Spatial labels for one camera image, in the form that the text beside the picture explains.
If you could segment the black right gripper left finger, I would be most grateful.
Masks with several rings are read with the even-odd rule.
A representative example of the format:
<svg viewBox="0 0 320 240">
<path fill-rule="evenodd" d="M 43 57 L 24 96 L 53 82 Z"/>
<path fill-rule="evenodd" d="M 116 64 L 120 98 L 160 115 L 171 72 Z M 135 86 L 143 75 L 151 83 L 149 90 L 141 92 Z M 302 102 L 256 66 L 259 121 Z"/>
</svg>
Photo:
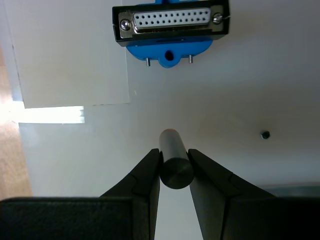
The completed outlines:
<svg viewBox="0 0 320 240">
<path fill-rule="evenodd" d="M 14 197 L 0 202 L 3 240 L 152 240 L 161 154 L 152 149 L 99 197 Z"/>
</svg>

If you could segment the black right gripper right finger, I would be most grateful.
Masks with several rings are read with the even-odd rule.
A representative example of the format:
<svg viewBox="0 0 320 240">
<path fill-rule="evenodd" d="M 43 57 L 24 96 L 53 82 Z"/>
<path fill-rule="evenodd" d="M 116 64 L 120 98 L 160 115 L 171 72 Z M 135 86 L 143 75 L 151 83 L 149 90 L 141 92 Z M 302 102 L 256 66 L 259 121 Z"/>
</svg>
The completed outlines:
<svg viewBox="0 0 320 240">
<path fill-rule="evenodd" d="M 318 240 L 320 199 L 278 197 L 196 149 L 190 192 L 205 240 Z"/>
</svg>

